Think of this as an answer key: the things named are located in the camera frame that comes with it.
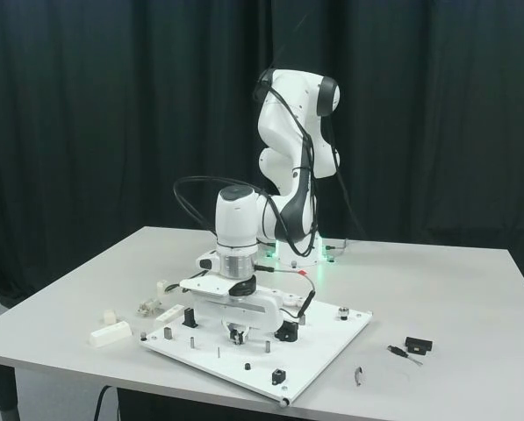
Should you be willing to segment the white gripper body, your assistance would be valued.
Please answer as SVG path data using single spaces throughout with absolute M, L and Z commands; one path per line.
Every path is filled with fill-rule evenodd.
M 262 332 L 281 327 L 283 300 L 273 294 L 258 292 L 249 296 L 208 296 L 192 294 L 195 312 L 223 325 L 238 325 Z

